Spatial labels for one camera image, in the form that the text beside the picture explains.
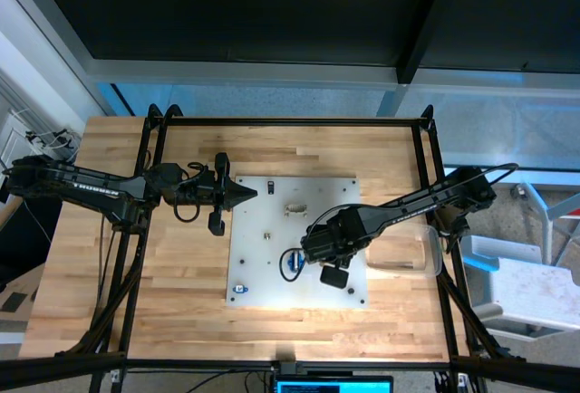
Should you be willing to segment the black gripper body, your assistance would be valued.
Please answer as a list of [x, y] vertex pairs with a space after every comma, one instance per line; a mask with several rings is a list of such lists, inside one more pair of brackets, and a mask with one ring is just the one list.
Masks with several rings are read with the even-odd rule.
[[213, 211], [208, 216], [208, 229], [212, 235], [225, 233], [225, 222], [222, 219], [223, 212], [227, 209], [226, 181], [229, 175], [229, 159], [225, 152], [219, 152], [215, 156], [214, 169], [208, 170], [198, 185], [198, 202], [201, 206], [212, 206]]
[[349, 280], [350, 258], [323, 260], [320, 282], [336, 289], [344, 289]]

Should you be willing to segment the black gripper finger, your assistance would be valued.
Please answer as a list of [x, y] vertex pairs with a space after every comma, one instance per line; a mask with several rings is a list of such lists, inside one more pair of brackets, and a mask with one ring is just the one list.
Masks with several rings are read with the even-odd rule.
[[226, 210], [232, 210], [234, 207], [257, 197], [257, 193], [233, 193], [226, 195]]
[[238, 184], [235, 180], [228, 178], [226, 180], [226, 192], [229, 194], [256, 194], [253, 188]]

